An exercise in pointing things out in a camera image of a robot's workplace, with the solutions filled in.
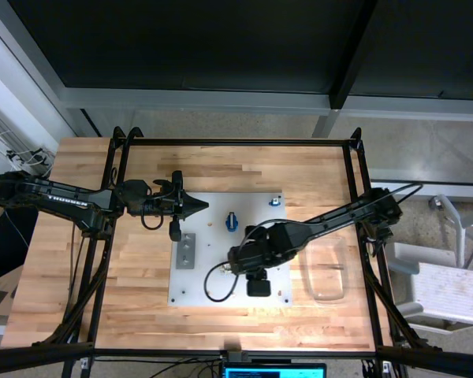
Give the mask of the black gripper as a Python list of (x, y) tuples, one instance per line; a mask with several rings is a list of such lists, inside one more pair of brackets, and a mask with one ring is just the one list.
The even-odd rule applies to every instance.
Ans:
[(246, 274), (247, 295), (249, 297), (266, 298), (271, 295), (270, 281), (265, 269), (259, 269)]
[(159, 192), (146, 197), (143, 204), (143, 217), (159, 217), (159, 223), (150, 227), (143, 222), (143, 226), (150, 231), (159, 230), (166, 216), (171, 217), (169, 223), (169, 237), (172, 241), (181, 240), (180, 219), (207, 209), (208, 202), (194, 198), (183, 188), (183, 176), (180, 170), (172, 173), (171, 181), (154, 180), (153, 184), (159, 186)]

